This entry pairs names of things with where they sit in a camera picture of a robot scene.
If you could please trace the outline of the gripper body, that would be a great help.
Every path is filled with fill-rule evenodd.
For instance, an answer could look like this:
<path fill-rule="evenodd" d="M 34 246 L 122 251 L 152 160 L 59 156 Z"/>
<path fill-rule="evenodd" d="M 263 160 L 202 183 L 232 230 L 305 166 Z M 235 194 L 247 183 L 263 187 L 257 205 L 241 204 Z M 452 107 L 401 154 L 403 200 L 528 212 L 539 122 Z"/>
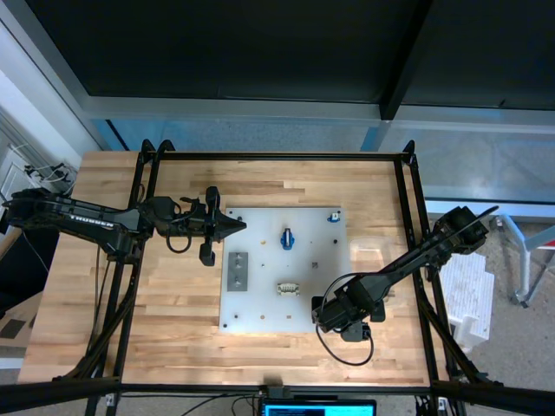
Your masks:
<path fill-rule="evenodd" d="M 345 330 L 367 317 L 372 322 L 384 322 L 386 319 L 383 301 L 352 302 L 347 296 L 324 301 L 322 296 L 312 297 L 312 321 L 324 332 L 332 329 Z"/>
<path fill-rule="evenodd" d="M 180 200 L 190 204 L 190 210 L 185 215 L 187 235 L 204 238 L 199 247 L 199 260 L 205 266 L 213 266 L 216 255 L 212 250 L 212 244 L 221 243 L 224 239 L 219 223 L 221 211 L 218 188 L 209 186 L 206 189 L 205 203 L 201 203 L 198 198 L 181 197 Z"/>

